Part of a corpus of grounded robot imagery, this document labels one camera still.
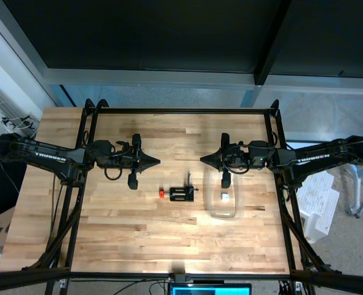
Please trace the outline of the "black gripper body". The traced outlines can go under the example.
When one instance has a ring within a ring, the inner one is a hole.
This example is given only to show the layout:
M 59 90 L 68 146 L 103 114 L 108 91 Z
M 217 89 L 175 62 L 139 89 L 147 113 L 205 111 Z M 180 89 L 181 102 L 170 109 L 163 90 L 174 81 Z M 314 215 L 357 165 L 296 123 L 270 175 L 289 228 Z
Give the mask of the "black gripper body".
M 140 172 L 140 151 L 142 140 L 140 134 L 136 133 L 132 136 L 132 144 L 124 141 L 117 141 L 116 144 L 122 146 L 122 149 L 117 152 L 118 167 L 129 169 L 127 184 L 132 190 L 138 189 L 137 173 Z
M 221 134 L 221 168 L 223 170 L 221 187 L 230 188 L 231 174 L 243 175 L 249 170 L 248 152 L 242 150 L 247 146 L 242 142 L 230 143 L 227 133 Z

